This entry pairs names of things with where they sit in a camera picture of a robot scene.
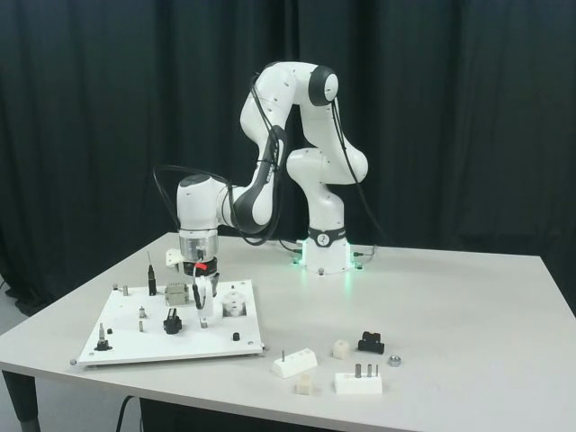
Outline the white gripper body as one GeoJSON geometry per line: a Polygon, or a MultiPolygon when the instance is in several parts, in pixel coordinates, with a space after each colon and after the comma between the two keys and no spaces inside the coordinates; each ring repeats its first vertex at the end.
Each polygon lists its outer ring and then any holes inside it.
{"type": "Polygon", "coordinates": [[[214,310],[214,298],[217,292],[217,277],[202,275],[197,278],[197,287],[199,293],[199,302],[197,303],[199,317],[202,314],[209,314],[211,317],[214,310]]]}

